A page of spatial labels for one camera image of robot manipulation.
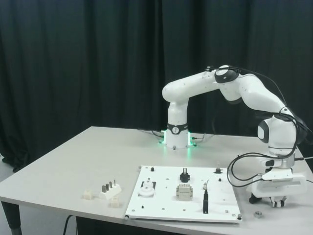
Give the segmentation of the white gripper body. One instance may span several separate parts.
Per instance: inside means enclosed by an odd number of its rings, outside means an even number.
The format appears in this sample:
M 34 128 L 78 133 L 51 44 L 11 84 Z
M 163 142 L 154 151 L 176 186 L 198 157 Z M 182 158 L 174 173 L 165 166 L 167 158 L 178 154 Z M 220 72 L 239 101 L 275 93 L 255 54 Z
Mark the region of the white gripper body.
M 256 197 L 283 197 L 303 194 L 307 191 L 307 181 L 304 175 L 294 175 L 287 180 L 258 181 L 249 188 Z

